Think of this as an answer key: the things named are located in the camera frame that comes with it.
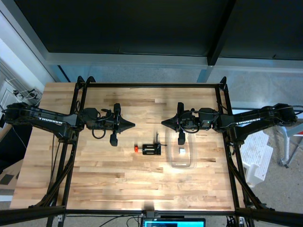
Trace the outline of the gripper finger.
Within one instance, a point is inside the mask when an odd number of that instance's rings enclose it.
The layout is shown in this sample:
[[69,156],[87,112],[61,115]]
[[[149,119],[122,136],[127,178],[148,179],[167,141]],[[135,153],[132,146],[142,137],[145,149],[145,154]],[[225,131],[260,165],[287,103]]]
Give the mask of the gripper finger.
[[174,117],[164,120],[161,122],[162,125],[177,125],[178,124],[178,116],[175,115]]
[[172,129],[174,132],[179,132],[179,125],[178,124],[163,124],[163,126]]
[[130,125],[130,124],[127,124],[127,125],[120,125],[119,126],[119,134],[121,134],[122,132],[124,132],[125,130],[128,130],[128,129],[130,129],[130,128],[133,128],[133,127],[135,127],[135,124],[132,124],[132,125]]
[[124,126],[135,126],[135,123],[127,121],[127,120],[123,119],[122,117],[120,117],[120,119],[119,119],[119,124],[124,125]]

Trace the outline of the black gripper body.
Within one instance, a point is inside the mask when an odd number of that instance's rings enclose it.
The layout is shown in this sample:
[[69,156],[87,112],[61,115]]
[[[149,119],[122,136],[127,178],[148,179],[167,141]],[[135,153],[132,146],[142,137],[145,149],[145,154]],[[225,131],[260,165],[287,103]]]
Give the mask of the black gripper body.
[[194,108],[191,110],[184,110],[184,104],[178,102],[177,116],[179,125],[178,145],[185,144],[185,133],[194,134],[199,131],[199,118],[193,114],[198,113]]
[[113,147],[117,147],[118,139],[117,134],[121,133],[120,129],[120,119],[121,119],[121,106],[119,103],[114,104],[114,109],[101,109],[102,112],[105,112],[105,116],[101,117],[102,129],[104,131],[111,130],[112,134],[110,135],[110,144]]

